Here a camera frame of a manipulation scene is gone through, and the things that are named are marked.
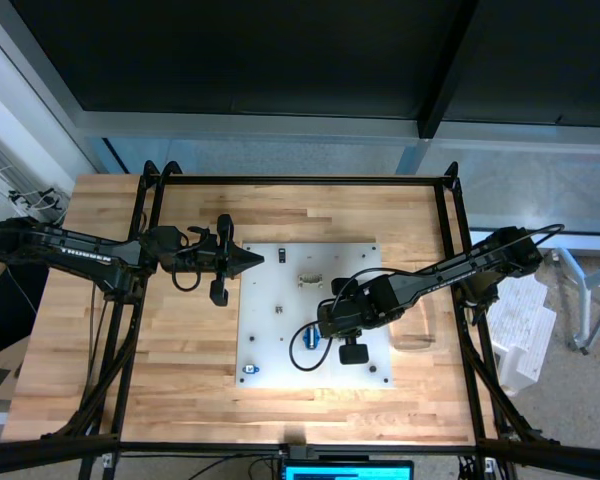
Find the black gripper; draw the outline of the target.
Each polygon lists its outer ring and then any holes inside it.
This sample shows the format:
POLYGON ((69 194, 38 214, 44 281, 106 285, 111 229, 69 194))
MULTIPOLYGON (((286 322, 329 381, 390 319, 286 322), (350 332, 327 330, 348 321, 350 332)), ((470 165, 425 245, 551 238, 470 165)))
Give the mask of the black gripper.
POLYGON ((322 338, 339 340, 342 365, 364 365, 369 362, 368 347, 359 343, 363 330, 371 329, 375 311, 355 279, 331 282, 335 297, 318 307, 318 329, 322 338))
POLYGON ((264 262, 264 257, 249 249, 233 244, 234 223, 229 214, 221 214, 217 219, 216 234, 209 228, 190 226, 187 230, 198 235, 195 243, 186 242, 174 255, 172 283, 181 292, 196 290, 203 273, 213 273, 215 279, 210 284, 209 297, 216 306, 227 306, 229 294, 225 288, 225 279, 229 275, 230 250, 232 258, 239 261, 232 266, 232 276, 238 276, 264 262), (183 287, 177 280, 178 273, 194 273, 195 283, 183 287))

